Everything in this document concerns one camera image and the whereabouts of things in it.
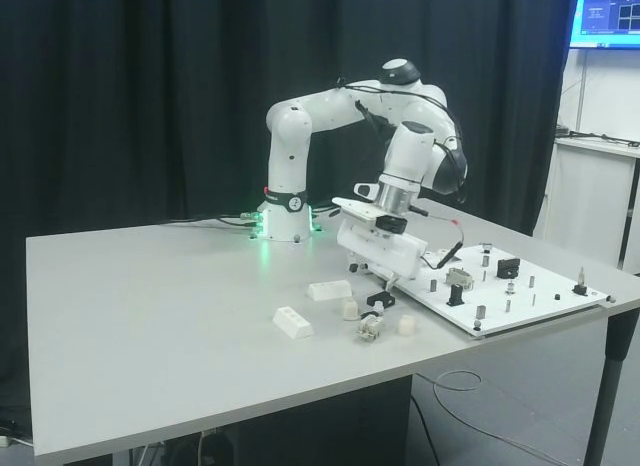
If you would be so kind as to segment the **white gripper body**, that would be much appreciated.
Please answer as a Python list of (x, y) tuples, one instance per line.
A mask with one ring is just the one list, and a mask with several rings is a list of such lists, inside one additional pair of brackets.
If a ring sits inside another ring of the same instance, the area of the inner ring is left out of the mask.
[(378, 265), (405, 279), (417, 275), (428, 247), (426, 241), (410, 234), (373, 232), (351, 220), (341, 224), (337, 242), (361, 262)]

